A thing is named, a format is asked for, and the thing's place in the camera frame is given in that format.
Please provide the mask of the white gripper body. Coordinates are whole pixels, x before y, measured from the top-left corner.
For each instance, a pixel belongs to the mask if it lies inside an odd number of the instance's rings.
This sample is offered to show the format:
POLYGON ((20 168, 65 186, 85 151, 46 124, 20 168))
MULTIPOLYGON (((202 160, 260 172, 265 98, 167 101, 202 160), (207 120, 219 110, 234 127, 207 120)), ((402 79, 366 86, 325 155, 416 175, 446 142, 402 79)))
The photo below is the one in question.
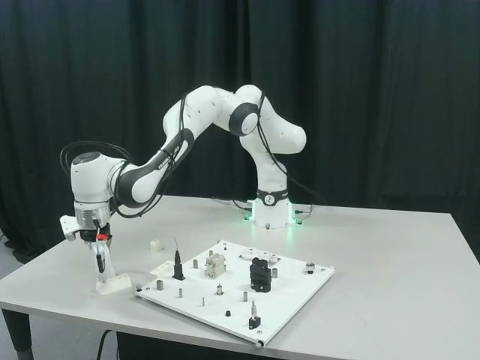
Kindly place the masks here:
POLYGON ((91 242, 88 247, 93 256, 97 276, 99 278, 112 278, 113 264, 110 254, 110 240, 91 242))

